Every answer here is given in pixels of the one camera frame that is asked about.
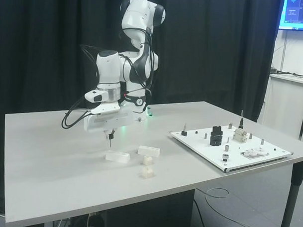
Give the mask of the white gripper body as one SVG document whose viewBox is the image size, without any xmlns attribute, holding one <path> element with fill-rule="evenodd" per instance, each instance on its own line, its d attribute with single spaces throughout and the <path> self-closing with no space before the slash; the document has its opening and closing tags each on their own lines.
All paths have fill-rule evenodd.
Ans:
<svg viewBox="0 0 303 227">
<path fill-rule="evenodd" d="M 133 112 L 121 109 L 117 113 L 96 114 L 84 118 L 84 130 L 87 132 L 107 131 L 129 125 L 134 122 Z"/>
</svg>

